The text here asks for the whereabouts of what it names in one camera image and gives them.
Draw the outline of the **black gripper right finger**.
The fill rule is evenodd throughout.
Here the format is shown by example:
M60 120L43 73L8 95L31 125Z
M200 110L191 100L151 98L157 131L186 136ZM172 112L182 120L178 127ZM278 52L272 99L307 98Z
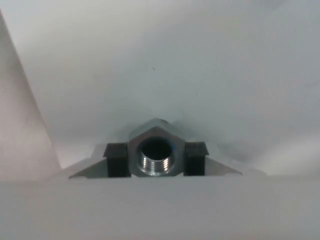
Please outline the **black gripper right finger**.
M240 171L209 158L207 145L203 141L187 142L184 153L184 177L243 175Z

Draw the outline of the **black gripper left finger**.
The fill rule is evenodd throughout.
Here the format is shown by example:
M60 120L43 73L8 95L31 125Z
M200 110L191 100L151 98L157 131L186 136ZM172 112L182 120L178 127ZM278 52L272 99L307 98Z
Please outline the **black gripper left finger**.
M130 178L128 148L126 142L108 143L103 149L102 159L73 173L68 178L105 179Z

